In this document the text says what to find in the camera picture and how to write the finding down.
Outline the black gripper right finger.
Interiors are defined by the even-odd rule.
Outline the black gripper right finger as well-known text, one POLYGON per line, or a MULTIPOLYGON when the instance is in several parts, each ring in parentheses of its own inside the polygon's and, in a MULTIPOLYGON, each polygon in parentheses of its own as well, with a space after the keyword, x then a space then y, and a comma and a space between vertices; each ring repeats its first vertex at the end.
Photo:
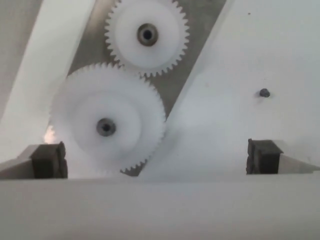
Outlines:
POLYGON ((248 139, 246 173, 248 175, 312 174, 320 163, 298 153, 283 140, 248 139))

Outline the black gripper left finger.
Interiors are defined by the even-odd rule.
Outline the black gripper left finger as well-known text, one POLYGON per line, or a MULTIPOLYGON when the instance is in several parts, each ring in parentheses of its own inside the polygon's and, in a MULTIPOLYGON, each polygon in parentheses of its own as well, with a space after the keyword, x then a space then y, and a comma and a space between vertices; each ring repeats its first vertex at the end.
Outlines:
POLYGON ((0 164, 1 180, 67 179, 65 144, 29 145, 19 156, 0 164))

